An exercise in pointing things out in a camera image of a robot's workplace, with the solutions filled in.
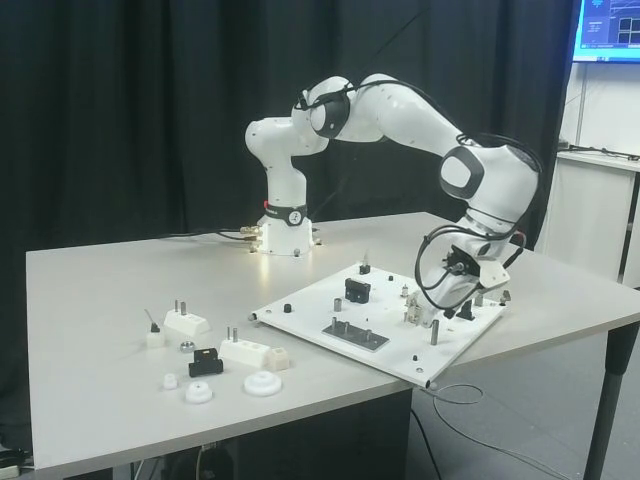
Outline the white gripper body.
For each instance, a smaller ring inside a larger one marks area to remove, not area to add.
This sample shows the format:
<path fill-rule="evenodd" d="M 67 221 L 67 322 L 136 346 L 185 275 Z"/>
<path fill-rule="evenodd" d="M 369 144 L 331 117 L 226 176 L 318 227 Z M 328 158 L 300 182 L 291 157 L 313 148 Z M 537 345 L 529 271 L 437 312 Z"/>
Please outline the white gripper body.
<path fill-rule="evenodd" d="M 425 309 L 429 314 L 437 314 L 439 309 L 433 303 L 441 307 L 458 305 L 463 298 L 476 287 L 479 278 L 473 275 L 453 275 L 448 273 L 442 282 L 427 291 L 430 300 L 425 301 Z"/>

